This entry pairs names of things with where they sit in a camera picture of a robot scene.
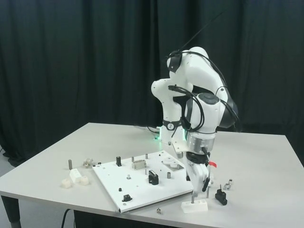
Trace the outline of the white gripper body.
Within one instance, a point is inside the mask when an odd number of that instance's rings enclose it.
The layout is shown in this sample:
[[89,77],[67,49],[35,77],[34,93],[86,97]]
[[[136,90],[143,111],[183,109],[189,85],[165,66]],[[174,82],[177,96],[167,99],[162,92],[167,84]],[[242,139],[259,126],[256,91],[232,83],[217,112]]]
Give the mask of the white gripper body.
[[207,166],[204,163],[198,164],[191,161],[186,161],[186,172],[193,185],[194,192],[201,193],[204,181],[207,177],[209,177],[209,170]]

